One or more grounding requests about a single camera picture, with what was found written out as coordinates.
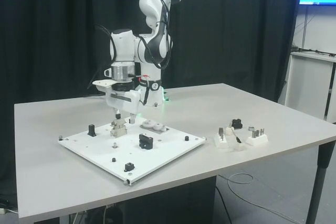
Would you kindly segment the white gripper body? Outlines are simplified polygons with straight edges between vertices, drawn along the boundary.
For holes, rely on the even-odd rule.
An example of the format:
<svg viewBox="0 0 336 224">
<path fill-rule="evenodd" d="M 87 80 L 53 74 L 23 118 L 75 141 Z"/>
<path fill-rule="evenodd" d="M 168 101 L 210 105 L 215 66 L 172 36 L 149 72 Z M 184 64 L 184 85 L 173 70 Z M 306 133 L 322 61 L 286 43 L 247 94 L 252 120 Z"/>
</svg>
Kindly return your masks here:
<svg viewBox="0 0 336 224">
<path fill-rule="evenodd" d="M 140 93 L 135 90 L 127 92 L 110 92 L 106 95 L 106 103 L 108 106 L 117 110 L 138 113 L 140 97 Z"/>
</svg>

